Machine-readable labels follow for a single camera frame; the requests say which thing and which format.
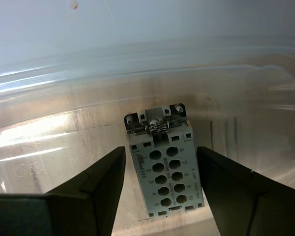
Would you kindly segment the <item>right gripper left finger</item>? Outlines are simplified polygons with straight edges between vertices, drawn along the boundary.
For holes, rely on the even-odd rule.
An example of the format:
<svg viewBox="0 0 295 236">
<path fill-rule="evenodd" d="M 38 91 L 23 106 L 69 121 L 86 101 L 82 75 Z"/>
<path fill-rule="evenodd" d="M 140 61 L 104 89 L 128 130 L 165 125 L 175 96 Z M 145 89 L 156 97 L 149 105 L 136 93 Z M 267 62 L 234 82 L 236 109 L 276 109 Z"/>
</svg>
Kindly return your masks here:
<svg viewBox="0 0 295 236">
<path fill-rule="evenodd" d="M 44 194 L 0 194 L 0 236 L 109 236 L 125 174 L 117 147 Z"/>
</svg>

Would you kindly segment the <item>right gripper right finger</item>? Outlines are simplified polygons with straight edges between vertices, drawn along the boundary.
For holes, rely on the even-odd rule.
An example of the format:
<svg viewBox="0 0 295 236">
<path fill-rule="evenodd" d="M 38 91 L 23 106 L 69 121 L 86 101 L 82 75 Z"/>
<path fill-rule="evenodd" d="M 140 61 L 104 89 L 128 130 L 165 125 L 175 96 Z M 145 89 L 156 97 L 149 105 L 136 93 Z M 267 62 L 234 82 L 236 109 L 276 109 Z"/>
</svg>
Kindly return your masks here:
<svg viewBox="0 0 295 236">
<path fill-rule="evenodd" d="M 295 236 L 295 189 L 207 147 L 197 148 L 201 186 L 223 236 Z"/>
</svg>

